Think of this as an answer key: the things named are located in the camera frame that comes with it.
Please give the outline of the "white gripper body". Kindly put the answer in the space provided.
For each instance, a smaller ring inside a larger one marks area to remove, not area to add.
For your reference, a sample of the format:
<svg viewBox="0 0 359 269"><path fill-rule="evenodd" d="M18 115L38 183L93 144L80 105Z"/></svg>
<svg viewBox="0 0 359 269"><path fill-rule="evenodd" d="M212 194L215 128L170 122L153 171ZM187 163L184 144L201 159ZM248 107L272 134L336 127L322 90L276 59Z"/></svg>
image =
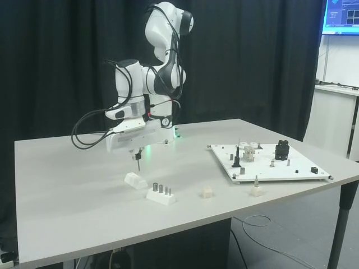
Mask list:
<svg viewBox="0 0 359 269"><path fill-rule="evenodd" d="M159 119L145 122L143 119L125 119L111 130L105 139L108 152L137 149L164 143L168 140L168 129L162 128Z"/></svg>

